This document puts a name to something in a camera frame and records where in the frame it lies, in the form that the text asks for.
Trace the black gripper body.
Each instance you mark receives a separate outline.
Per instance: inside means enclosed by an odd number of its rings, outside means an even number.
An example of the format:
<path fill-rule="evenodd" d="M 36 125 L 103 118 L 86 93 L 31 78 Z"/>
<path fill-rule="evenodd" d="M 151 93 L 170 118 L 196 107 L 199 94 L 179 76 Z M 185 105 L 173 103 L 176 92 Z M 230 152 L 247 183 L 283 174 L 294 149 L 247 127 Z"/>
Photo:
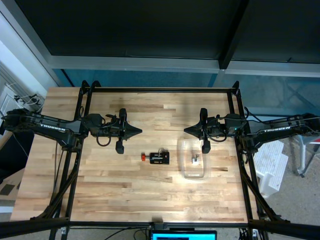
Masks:
<path fill-rule="evenodd" d="M 209 135 L 208 132 L 208 110 L 206 108 L 201 108 L 200 110 L 200 124 L 201 124 L 201 133 L 202 133 L 202 139 L 203 139 L 203 145 L 202 145 L 202 153 L 208 154 L 211 150 L 211 142 L 209 139 L 211 139 L 213 142 L 220 143 L 221 141 L 218 139 L 215 139 Z"/>
<path fill-rule="evenodd" d="M 110 118 L 110 122 L 106 123 L 106 136 L 111 142 L 111 138 L 118 138 L 118 141 L 115 144 L 115 150 L 118 154 L 124 153 L 123 140 L 125 136 L 125 122 L 127 121 L 127 111 L 125 108 L 119 110 L 119 116 L 107 114 L 107 118 Z"/>

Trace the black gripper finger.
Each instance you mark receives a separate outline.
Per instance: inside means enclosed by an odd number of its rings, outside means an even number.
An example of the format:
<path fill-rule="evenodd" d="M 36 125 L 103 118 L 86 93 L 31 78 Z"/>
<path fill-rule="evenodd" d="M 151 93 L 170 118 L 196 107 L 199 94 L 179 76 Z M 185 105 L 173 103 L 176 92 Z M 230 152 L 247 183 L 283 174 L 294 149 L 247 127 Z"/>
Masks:
<path fill-rule="evenodd" d="M 142 129 L 130 125 L 127 121 L 124 123 L 126 131 L 142 131 Z"/>
<path fill-rule="evenodd" d="M 136 135 L 139 135 L 141 134 L 143 131 L 142 130 L 128 130 L 125 132 L 124 134 L 124 140 L 127 141 L 129 140 L 130 138 L 136 136 Z"/>
<path fill-rule="evenodd" d="M 189 126 L 184 129 L 184 131 L 197 131 L 197 130 L 201 130 L 201 122 L 200 121 L 197 124 L 195 124 L 193 126 Z"/>
<path fill-rule="evenodd" d="M 198 140 L 201 140 L 201 131 L 194 131 L 194 130 L 188 131 L 188 130 L 185 130 L 184 133 L 189 134 L 189 135 L 197 138 Z"/>

